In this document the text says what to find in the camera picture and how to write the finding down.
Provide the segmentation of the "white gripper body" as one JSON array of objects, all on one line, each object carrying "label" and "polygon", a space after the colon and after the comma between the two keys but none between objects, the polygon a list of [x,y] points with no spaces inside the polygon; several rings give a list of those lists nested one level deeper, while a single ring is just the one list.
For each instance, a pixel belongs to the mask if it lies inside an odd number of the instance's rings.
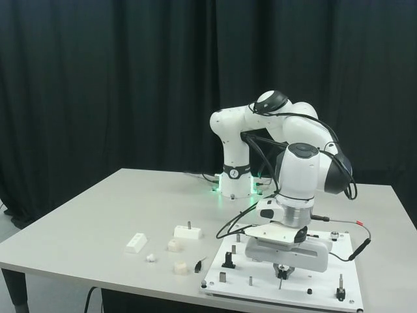
[{"label": "white gripper body", "polygon": [[258,261],[323,273],[328,268],[328,255],[331,251],[332,242],[315,237],[308,237],[295,244],[251,237],[245,255]]}]

